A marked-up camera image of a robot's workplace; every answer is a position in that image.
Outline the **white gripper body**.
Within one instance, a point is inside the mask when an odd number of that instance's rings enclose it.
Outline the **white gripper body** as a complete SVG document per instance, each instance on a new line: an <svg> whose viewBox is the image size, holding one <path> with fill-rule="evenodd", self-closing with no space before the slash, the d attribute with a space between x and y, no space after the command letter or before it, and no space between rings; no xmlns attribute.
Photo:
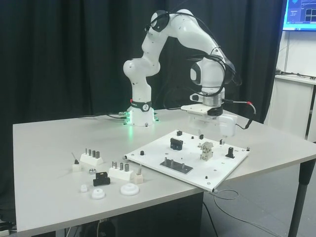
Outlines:
<svg viewBox="0 0 316 237"><path fill-rule="evenodd" d="M225 137L232 137L236 131L237 116L222 114L220 116L189 114L189 124L198 131L215 131Z"/></svg>

